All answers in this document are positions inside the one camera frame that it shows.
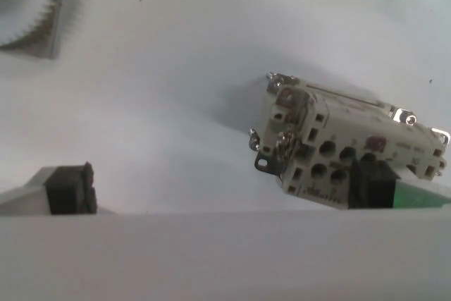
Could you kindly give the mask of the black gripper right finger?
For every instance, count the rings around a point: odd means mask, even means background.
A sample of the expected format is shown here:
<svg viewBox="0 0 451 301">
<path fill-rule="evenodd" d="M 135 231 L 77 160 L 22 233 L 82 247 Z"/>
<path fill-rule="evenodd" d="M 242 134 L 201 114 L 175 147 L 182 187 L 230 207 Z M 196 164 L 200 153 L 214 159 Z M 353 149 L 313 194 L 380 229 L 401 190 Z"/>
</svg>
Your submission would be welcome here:
<svg viewBox="0 0 451 301">
<path fill-rule="evenodd" d="M 450 206 L 450 188 L 417 176 L 413 165 L 392 160 L 355 160 L 350 170 L 349 209 L 423 209 Z"/>
</svg>

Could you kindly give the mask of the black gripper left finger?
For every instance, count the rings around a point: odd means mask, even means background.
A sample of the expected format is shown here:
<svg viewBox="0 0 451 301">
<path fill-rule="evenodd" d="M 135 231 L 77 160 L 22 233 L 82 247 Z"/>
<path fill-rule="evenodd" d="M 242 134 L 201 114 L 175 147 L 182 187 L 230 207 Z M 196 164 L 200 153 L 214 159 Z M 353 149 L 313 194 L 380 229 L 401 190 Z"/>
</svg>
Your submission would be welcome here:
<svg viewBox="0 0 451 301">
<path fill-rule="evenodd" d="M 94 169 L 89 162 L 44 166 L 24 185 L 1 193 L 2 215 L 96 214 Z"/>
</svg>

